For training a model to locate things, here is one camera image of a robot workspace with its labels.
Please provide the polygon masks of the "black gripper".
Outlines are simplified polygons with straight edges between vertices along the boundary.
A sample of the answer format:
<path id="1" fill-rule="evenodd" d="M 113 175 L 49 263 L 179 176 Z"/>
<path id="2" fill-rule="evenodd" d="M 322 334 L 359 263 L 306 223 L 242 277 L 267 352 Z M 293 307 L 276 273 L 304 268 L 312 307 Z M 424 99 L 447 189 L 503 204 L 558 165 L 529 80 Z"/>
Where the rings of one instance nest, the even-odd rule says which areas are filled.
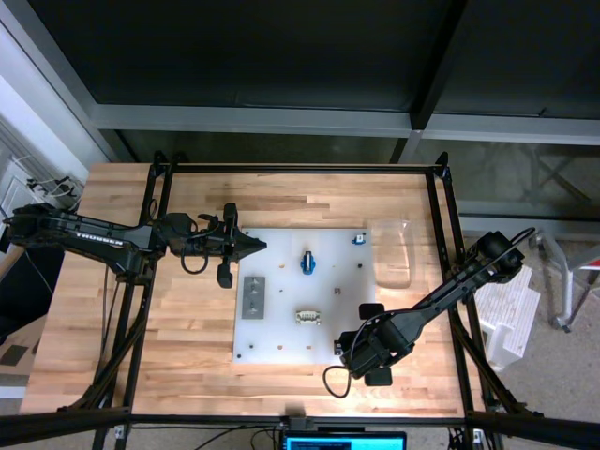
<path id="1" fill-rule="evenodd" d="M 391 368 L 387 366 L 391 354 L 375 336 L 375 324 L 383 318 L 384 306 L 366 303 L 359 306 L 359 319 L 364 325 L 339 336 L 339 357 L 353 380 L 364 379 L 369 387 L 391 386 Z"/>
<path id="2" fill-rule="evenodd" d="M 236 204 L 228 202 L 224 205 L 222 219 L 208 214 L 200 214 L 198 218 L 207 222 L 206 228 L 200 231 L 201 255 L 204 256 L 206 263 L 210 257 L 221 258 L 221 263 L 217 266 L 217 284 L 220 287 L 231 287 L 233 285 L 231 263 L 236 262 L 235 244 L 239 234 Z M 243 245 L 239 249 L 239 260 L 267 249 L 263 240 L 245 230 L 240 231 L 239 243 Z"/>

